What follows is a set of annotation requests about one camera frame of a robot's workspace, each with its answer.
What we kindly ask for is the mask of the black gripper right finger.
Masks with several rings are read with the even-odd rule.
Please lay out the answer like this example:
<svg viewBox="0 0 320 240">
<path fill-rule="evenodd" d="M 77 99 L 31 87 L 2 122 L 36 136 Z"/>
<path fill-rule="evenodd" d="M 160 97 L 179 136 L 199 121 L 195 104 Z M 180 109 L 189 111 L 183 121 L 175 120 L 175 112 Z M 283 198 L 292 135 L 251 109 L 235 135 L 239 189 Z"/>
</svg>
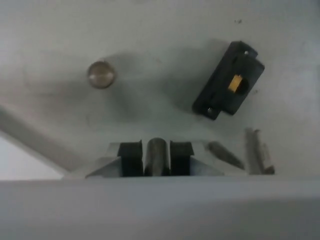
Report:
<svg viewBox="0 0 320 240">
<path fill-rule="evenodd" d="M 224 176 L 213 166 L 204 163 L 193 149 L 190 141 L 170 142 L 170 175 L 171 176 Z"/>
</svg>

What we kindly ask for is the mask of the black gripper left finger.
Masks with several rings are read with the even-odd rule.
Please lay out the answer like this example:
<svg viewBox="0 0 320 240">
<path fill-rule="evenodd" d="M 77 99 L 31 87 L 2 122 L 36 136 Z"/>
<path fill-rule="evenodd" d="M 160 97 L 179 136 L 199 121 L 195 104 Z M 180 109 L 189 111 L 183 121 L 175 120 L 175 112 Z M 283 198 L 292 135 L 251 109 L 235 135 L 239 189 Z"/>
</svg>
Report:
<svg viewBox="0 0 320 240">
<path fill-rule="evenodd" d="M 143 146 L 137 142 L 112 142 L 106 156 L 98 159 L 86 178 L 142 177 Z"/>
</svg>

